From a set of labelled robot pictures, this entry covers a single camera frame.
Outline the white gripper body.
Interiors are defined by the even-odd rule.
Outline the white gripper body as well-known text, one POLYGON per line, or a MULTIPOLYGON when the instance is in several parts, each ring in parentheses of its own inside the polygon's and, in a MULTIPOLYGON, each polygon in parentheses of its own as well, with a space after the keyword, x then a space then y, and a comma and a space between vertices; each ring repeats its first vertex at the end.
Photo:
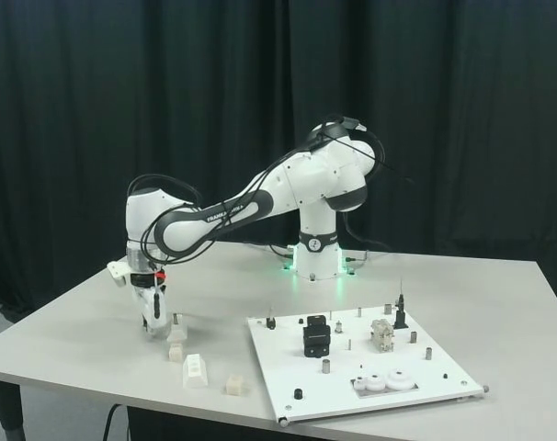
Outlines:
POLYGON ((166 334, 169 329, 165 292, 160 287, 134 288, 134 299, 148 334, 166 334))

